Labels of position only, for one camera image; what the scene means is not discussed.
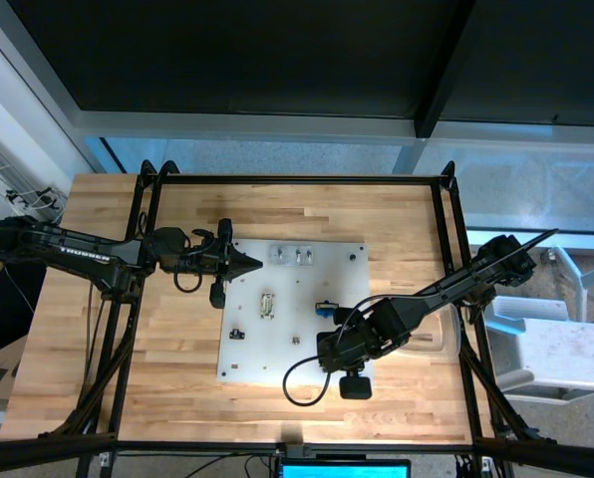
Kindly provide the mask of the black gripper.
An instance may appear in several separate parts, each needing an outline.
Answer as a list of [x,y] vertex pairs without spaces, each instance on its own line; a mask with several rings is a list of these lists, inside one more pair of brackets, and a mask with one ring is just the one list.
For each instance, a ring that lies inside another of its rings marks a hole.
[[371,380],[362,376],[366,362],[378,350],[378,335],[371,328],[321,332],[316,336],[320,367],[327,373],[342,371],[339,379],[343,399],[370,399]]
[[189,267],[187,273],[195,275],[197,282],[185,292],[197,292],[201,288],[203,277],[211,276],[214,282],[209,289],[209,303],[213,308],[222,310],[226,302],[225,284],[230,281],[231,261],[240,264],[231,269],[231,280],[261,269],[263,262],[232,246],[233,228],[232,221],[228,218],[218,221],[215,235],[207,235],[204,230],[200,232],[204,235],[201,245],[193,248],[186,258],[186,265]]

